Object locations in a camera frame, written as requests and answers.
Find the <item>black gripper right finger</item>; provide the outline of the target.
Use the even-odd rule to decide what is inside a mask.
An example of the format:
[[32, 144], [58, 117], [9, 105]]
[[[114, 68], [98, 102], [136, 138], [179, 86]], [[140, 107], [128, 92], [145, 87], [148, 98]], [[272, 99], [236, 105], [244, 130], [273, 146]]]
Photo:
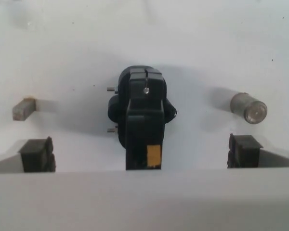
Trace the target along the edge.
[[263, 137], [230, 134], [227, 167], [289, 167], [289, 151], [274, 147]]

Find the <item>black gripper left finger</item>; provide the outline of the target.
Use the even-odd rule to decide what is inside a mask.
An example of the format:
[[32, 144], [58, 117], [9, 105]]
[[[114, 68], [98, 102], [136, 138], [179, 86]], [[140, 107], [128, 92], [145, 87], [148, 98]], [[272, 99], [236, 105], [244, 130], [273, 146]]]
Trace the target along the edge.
[[0, 154], [0, 173], [55, 172], [56, 160], [53, 140], [18, 140], [5, 153]]

